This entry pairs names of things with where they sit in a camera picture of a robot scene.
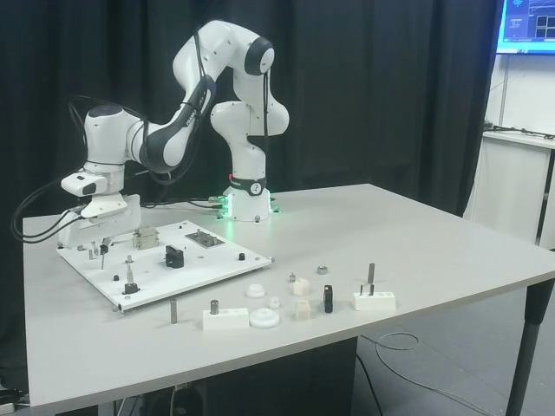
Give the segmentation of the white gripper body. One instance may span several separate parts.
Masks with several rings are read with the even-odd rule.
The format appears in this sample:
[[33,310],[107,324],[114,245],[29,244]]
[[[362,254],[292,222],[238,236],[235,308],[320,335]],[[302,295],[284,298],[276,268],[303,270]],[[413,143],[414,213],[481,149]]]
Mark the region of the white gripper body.
[[141,222],[140,196],[120,193],[94,195],[87,205],[68,210],[57,233],[58,242],[68,248],[95,243],[137,229]]

